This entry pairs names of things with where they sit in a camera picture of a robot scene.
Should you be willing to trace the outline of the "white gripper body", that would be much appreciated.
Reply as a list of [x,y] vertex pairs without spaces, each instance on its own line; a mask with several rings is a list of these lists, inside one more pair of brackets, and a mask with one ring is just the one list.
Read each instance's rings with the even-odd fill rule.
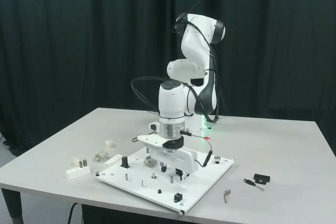
[[172,152],[164,148],[155,148],[154,159],[186,173],[197,171],[197,162],[195,161],[197,159],[197,152],[186,147]]

